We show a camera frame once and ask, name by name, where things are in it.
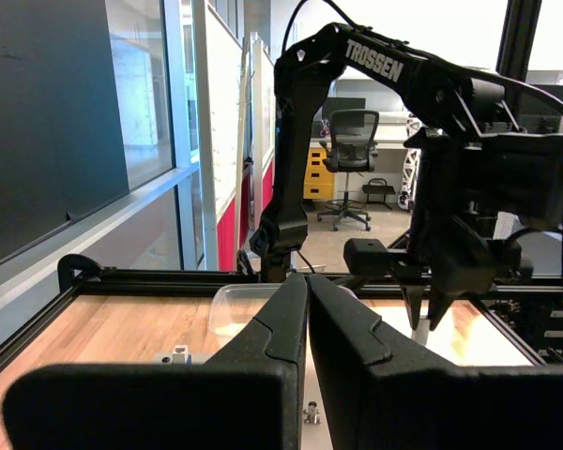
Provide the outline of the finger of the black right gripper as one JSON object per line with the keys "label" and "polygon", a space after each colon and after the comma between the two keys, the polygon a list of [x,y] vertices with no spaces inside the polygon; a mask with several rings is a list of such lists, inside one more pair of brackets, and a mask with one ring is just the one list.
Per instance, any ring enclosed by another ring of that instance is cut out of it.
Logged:
{"label": "finger of the black right gripper", "polygon": [[486,242],[468,232],[441,233],[433,238],[429,250],[432,280],[428,319],[434,331],[454,300],[464,293],[489,291],[495,260]]}
{"label": "finger of the black right gripper", "polygon": [[400,277],[400,285],[409,324],[412,329],[417,329],[423,296],[420,274],[414,273]]}

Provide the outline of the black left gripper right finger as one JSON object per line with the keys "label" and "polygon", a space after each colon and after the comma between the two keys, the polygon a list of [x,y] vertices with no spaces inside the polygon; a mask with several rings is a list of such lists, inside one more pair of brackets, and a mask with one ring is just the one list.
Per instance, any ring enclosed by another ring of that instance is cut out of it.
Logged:
{"label": "black left gripper right finger", "polygon": [[336,449],[563,449],[563,366],[459,367],[309,278],[312,358]]}

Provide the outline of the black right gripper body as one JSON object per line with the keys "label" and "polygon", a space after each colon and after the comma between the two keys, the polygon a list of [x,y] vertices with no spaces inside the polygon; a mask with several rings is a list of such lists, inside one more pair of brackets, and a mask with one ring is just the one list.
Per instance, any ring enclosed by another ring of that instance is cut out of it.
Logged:
{"label": "black right gripper body", "polygon": [[354,277],[374,279],[391,274],[400,283],[400,277],[417,273],[422,283],[427,281],[431,286],[429,246],[433,238],[441,233],[471,233],[486,242],[495,260],[495,277],[491,286],[496,282],[523,284],[533,276],[533,264],[523,255],[517,242],[483,238],[462,216],[448,211],[417,210],[412,217],[405,249],[387,248],[376,239],[350,239],[344,245],[344,261]]}

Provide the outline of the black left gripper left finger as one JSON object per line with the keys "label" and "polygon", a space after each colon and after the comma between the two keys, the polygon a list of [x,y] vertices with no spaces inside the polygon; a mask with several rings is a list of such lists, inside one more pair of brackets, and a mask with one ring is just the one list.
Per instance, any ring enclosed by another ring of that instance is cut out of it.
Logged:
{"label": "black left gripper left finger", "polygon": [[306,279],[294,274],[201,365],[73,364],[7,390],[15,449],[297,449]]}

